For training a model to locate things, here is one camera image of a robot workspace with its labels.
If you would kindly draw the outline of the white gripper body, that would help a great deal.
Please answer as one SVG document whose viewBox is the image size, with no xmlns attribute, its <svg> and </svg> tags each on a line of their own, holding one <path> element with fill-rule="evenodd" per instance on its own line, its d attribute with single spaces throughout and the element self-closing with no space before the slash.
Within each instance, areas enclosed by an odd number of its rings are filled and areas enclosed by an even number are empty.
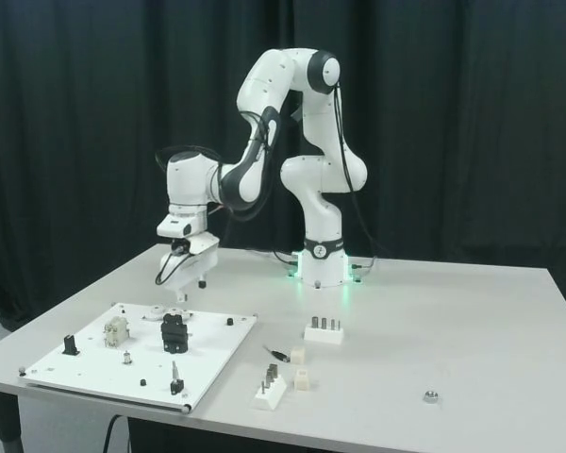
<svg viewBox="0 0 566 453">
<path fill-rule="evenodd" d="M 218 263 L 219 242 L 214 235 L 172 239 L 170 250 L 160 260 L 159 285 L 176 293 L 200 273 L 210 271 Z"/>
</svg>

